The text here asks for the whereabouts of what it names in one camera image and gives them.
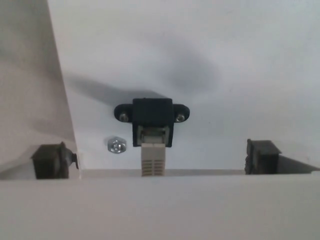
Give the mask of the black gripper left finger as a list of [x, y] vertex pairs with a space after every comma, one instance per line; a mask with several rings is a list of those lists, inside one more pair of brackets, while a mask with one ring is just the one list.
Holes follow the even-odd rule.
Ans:
[[22, 156], [0, 165], [1, 180], [69, 179], [70, 167], [79, 169], [75, 152], [61, 141], [29, 148]]

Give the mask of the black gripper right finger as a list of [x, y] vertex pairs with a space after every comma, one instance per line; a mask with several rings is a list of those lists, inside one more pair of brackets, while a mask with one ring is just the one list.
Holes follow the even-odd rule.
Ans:
[[271, 140], [247, 139], [246, 175], [290, 175], [318, 172], [316, 166], [285, 157]]

